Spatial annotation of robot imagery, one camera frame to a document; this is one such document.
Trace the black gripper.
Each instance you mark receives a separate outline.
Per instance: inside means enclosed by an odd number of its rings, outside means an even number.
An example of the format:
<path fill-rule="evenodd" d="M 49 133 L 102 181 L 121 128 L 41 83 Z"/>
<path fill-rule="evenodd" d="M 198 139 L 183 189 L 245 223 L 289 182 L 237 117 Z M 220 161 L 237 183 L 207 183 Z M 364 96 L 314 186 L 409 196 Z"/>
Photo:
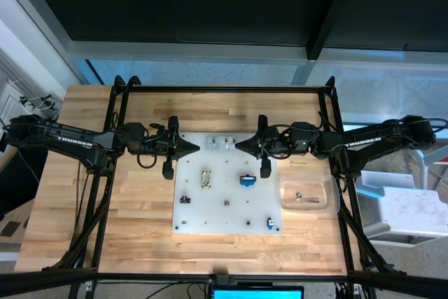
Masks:
<path fill-rule="evenodd" d="M 149 128 L 155 130 L 150 136 L 150 153 L 159 157 L 164 156 L 166 160 L 162 165 L 162 175 L 165 179 L 174 178 L 173 162 L 179 161 L 187 155 L 200 151 L 200 147 L 184 139 L 179 134 L 179 120 L 177 116 L 170 116 L 168 126 L 151 123 Z"/>
<path fill-rule="evenodd" d="M 272 173 L 270 158 L 285 160 L 292 155 L 289 143 L 290 130 L 290 126 L 284 124 L 269 126 L 267 116 L 259 115 L 258 132 L 248 139 L 237 142 L 235 148 L 261 159 L 260 178 L 267 179 Z"/>

